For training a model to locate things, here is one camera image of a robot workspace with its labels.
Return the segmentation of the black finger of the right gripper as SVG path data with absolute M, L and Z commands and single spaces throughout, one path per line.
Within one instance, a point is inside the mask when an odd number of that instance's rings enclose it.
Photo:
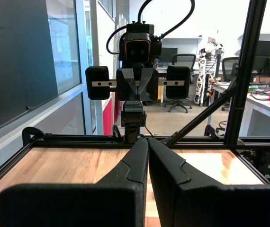
M 143 68 L 138 87 L 140 101 L 156 101 L 158 98 L 158 71 L 155 68 Z
M 117 95 L 120 101 L 139 100 L 132 68 L 117 70 Z

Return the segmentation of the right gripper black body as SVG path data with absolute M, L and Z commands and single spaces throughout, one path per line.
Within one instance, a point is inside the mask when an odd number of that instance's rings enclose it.
M 138 95 L 143 68 L 132 69 Z M 91 66 L 86 69 L 85 73 L 89 99 L 106 100 L 109 98 L 110 92 L 116 92 L 117 94 L 117 78 L 109 78 L 109 71 L 106 66 Z M 190 82 L 191 69 L 189 67 L 168 66 L 164 79 L 158 79 L 158 87 L 166 87 L 166 97 L 168 99 L 186 99 L 189 95 Z

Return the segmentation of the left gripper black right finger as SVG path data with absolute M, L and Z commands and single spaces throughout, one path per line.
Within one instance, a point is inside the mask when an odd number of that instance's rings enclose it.
M 149 139 L 149 173 L 163 227 L 270 227 L 270 184 L 225 185 Z

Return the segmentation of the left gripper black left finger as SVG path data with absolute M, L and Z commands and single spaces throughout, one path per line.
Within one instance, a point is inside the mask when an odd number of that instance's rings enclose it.
M 148 142 L 95 184 L 17 184 L 0 192 L 1 227 L 142 227 Z

